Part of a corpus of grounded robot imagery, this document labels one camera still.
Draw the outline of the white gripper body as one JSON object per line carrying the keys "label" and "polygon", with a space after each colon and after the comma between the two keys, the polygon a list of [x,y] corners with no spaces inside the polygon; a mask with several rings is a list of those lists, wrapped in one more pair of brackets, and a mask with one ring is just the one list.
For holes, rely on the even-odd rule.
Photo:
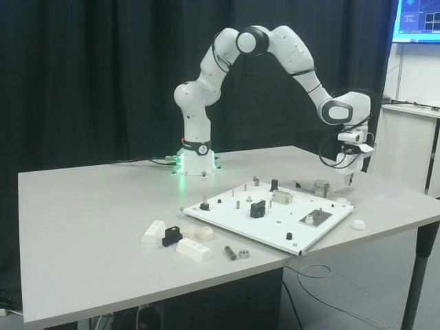
{"label": "white gripper body", "polygon": [[339,174],[357,173],[362,170],[364,164],[363,154],[344,154],[338,153],[336,157],[335,169]]}

